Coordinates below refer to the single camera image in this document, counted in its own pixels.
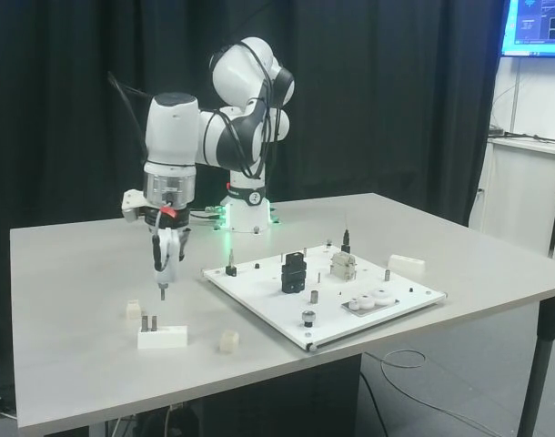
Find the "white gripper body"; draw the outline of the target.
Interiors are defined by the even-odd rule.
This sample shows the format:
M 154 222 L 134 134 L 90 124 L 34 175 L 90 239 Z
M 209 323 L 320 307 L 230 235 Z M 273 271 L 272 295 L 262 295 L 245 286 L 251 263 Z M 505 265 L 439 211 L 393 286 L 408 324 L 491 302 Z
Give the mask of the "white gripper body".
M 158 284 L 170 284 L 177 280 L 180 257 L 180 237 L 178 229 L 151 229 L 154 272 Z

